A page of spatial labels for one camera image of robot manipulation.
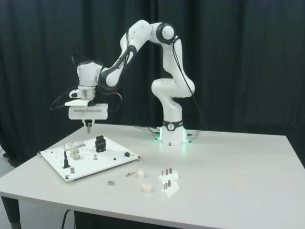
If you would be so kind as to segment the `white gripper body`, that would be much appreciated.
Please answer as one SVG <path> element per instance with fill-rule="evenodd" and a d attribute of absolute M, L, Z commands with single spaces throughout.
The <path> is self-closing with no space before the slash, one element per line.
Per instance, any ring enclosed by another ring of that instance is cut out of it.
<path fill-rule="evenodd" d="M 71 106 L 68 117 L 70 119 L 107 119 L 108 105 L 96 104 L 95 106 Z"/>

